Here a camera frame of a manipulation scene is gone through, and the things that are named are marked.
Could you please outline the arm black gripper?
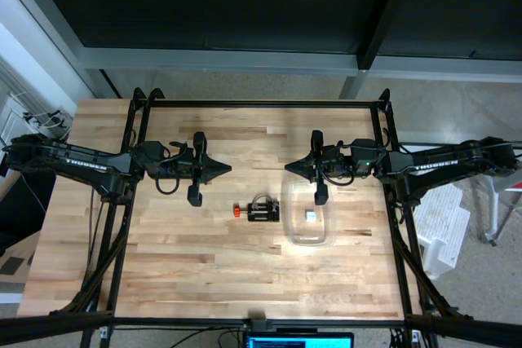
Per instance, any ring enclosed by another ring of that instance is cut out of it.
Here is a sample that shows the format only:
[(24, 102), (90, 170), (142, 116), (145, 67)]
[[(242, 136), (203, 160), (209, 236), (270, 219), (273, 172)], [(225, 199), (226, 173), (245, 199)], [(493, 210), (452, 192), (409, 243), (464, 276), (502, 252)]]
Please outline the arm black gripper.
[[(311, 137), (312, 182), (316, 183), (315, 205), (325, 205), (329, 199), (328, 184), (347, 187), (352, 184), (352, 167), (341, 150), (347, 148), (343, 141), (324, 145), (323, 133), (314, 130)], [(308, 180), (308, 156), (285, 165), (285, 170)]]
[[(170, 164), (176, 178), (189, 179), (192, 181), (192, 184), (188, 186), (187, 194), (187, 199), (191, 206), (202, 205), (200, 185), (202, 182), (205, 182), (204, 170), (205, 159), (207, 158), (206, 147), (206, 136), (203, 132), (198, 131), (193, 136), (191, 148), (186, 143), (179, 144), (179, 152)], [(208, 157), (208, 166), (216, 169), (211, 170), (208, 175), (208, 182), (232, 171), (230, 165), (217, 161), (210, 156)]]

